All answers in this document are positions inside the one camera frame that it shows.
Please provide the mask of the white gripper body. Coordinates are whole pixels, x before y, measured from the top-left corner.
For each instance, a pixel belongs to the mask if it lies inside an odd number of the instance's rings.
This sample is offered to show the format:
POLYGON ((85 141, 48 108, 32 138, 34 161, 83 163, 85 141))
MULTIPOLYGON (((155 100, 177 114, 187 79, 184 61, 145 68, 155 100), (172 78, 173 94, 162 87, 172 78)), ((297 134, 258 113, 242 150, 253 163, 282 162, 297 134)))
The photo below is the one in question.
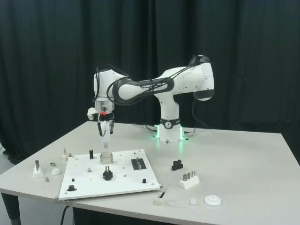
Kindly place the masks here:
POLYGON ((102 139, 110 140, 110 121, 101 121, 102 139))

